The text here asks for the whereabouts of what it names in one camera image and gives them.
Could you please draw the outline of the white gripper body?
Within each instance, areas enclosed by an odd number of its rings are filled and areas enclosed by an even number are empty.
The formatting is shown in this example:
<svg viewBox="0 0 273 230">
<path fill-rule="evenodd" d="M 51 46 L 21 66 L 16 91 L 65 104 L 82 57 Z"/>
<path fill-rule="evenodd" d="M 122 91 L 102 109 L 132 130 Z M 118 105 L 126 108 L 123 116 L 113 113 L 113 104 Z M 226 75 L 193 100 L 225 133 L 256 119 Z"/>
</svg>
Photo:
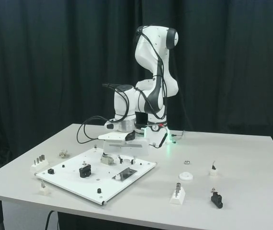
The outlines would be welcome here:
<svg viewBox="0 0 273 230">
<path fill-rule="evenodd" d="M 115 155 L 146 156 L 149 152 L 149 141 L 147 138 L 135 138 L 130 141 L 105 140 L 103 152 Z"/>
</svg>

